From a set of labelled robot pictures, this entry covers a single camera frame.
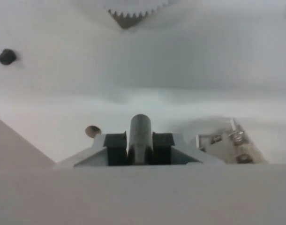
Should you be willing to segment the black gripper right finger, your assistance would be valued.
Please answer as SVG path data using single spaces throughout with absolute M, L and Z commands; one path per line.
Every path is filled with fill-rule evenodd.
M 222 165 L 223 161 L 186 144 L 182 134 L 153 133 L 155 165 Z

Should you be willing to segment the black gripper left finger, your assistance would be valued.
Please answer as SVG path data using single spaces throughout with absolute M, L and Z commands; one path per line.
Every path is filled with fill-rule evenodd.
M 127 134 L 96 135 L 91 147 L 56 164 L 56 167 L 124 166 L 127 164 Z

